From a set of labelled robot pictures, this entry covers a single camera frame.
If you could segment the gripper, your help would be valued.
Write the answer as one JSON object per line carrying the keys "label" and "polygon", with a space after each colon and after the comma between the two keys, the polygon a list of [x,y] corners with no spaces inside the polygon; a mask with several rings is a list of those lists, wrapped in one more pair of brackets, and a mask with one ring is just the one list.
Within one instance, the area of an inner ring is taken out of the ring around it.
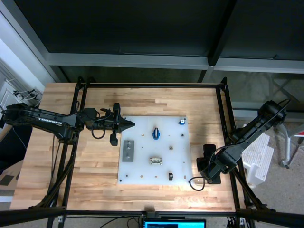
{"label": "gripper", "polygon": [[[117,146],[117,133],[121,133],[129,128],[134,127],[135,123],[120,116],[121,108],[119,103],[113,104],[112,112],[110,109],[101,109],[101,111],[105,112],[105,116],[98,117],[96,120],[94,120],[91,128],[91,135],[93,138],[99,140],[104,138],[107,130],[111,130],[112,133],[110,135],[110,144],[112,146]],[[94,130],[102,130],[103,135],[100,137],[95,136]]]}
{"label": "gripper", "polygon": [[[214,144],[205,144],[203,145],[204,157],[197,158],[198,172],[207,172],[207,166],[209,164],[209,160],[216,150],[216,146]],[[213,179],[206,178],[208,184],[219,185],[221,183],[220,176],[217,176]]]}

